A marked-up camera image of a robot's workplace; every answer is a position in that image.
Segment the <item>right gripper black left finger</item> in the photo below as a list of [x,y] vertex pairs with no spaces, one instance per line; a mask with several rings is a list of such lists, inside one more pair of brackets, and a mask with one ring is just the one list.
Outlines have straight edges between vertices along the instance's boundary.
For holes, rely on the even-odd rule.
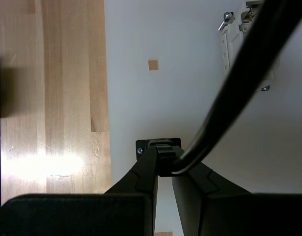
[[0,236],[151,236],[158,151],[149,148],[104,194],[26,194],[0,208]]

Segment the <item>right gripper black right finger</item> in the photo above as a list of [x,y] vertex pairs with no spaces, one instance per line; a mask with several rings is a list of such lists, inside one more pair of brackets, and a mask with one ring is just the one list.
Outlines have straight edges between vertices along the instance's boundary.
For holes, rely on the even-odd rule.
[[250,193],[203,163],[172,185],[186,236],[302,236],[302,194]]

